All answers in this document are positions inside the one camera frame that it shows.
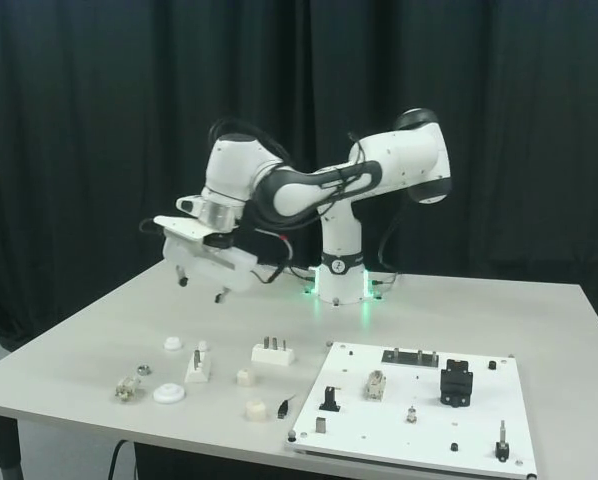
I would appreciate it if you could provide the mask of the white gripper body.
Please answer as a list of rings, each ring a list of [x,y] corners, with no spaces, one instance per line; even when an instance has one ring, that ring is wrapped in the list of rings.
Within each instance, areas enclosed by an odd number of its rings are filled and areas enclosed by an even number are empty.
[[[257,265],[257,257],[240,248],[210,248],[178,236],[166,237],[163,256],[175,267],[182,267],[188,281],[194,276],[202,276],[219,287],[227,287],[235,292],[250,288],[253,283],[251,271]]]

